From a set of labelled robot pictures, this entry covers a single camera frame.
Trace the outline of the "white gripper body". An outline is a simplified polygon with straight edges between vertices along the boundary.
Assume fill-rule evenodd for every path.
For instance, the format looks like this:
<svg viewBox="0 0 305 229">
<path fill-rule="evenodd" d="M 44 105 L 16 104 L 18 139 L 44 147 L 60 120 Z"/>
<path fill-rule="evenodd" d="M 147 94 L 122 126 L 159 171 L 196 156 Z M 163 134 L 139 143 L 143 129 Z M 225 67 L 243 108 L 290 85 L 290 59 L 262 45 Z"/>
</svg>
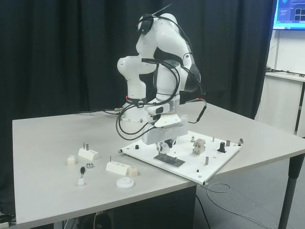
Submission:
<svg viewBox="0 0 305 229">
<path fill-rule="evenodd" d="M 148 131 L 142 136 L 147 144 L 156 144 L 169 139 L 175 139 L 188 133 L 188 117 L 186 115 L 162 115 L 153 125 L 149 124 L 144 130 Z"/>
</svg>

